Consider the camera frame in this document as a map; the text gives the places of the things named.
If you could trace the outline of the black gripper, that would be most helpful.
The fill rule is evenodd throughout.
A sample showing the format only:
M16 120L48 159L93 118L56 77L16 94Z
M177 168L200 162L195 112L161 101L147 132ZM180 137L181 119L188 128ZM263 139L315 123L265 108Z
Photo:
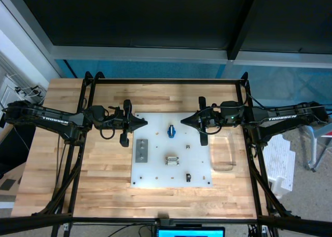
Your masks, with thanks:
M218 112L213 110L213 104L211 107L206 105L206 99L203 96L199 97L199 108L200 111L195 112L194 114L188 116L181 120L181 124L184 124L188 127L192 127L199 131L200 133L200 143L201 146L207 146L209 141L209 135L215 135L219 133L222 129ZM216 128L217 130L214 132L207 132L207 128Z
M122 130L119 140L122 147L129 147L129 139L128 139L129 132L135 131L141 127L148 125L148 122L144 118L138 118L131 113L132 113L131 101L124 100L123 110L121 109L118 110L118 113L113 121L114 129Z

